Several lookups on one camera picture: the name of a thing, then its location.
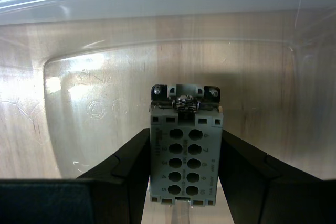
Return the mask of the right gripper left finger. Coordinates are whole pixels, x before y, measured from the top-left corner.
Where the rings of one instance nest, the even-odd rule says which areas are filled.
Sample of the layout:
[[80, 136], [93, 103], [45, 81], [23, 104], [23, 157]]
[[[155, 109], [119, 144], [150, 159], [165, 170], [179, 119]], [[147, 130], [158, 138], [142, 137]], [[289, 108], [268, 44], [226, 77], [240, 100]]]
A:
[[89, 184], [95, 223], [141, 223], [150, 161], [150, 130], [143, 129], [78, 177]]

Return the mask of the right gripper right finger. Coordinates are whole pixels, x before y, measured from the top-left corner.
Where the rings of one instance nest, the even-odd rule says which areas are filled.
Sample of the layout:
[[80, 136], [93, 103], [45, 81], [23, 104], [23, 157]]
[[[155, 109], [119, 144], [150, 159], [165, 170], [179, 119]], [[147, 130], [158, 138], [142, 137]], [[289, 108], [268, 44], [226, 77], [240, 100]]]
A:
[[320, 182], [223, 131], [222, 188], [234, 223], [320, 223]]

